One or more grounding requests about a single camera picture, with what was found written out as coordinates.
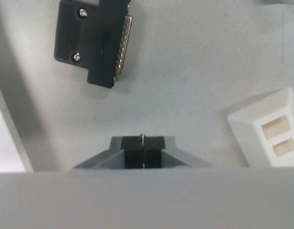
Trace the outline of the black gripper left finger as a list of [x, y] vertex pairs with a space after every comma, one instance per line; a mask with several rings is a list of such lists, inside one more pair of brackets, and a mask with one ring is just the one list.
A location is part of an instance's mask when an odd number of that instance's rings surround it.
[[142, 135], [114, 136], [109, 148], [79, 163], [75, 169], [143, 168]]

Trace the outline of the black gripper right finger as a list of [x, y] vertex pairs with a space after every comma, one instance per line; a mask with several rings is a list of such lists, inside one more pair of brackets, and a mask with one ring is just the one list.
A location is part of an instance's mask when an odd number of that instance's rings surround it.
[[145, 169], [211, 168], [211, 163], [180, 149], [174, 136], [144, 136], [143, 167]]

